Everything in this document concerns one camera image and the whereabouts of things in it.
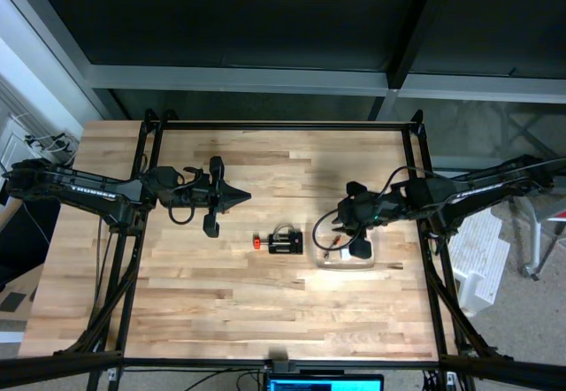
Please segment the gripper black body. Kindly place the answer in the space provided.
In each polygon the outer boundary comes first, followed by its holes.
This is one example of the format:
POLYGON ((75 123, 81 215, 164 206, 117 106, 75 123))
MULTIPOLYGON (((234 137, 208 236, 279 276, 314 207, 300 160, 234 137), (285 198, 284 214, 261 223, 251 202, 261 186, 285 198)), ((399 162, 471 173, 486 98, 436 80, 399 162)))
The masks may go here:
POLYGON ((347 197, 338 208, 348 211, 347 229, 354 230, 353 241, 348 245, 349 254, 360 259, 371 257, 371 243, 366 239, 367 227, 371 224, 371 192, 367 187, 350 181, 346 185, 347 197))
POLYGON ((225 166, 222 158, 214 156, 210 159, 209 172, 198 170, 195 178, 185 190, 185 199, 190 214, 185 223, 190 223, 195 215, 196 208, 205 208, 208 213, 203 218, 203 231, 208 237, 219 236, 219 223, 217 214, 221 211, 223 199, 221 185, 224 183, 225 166))

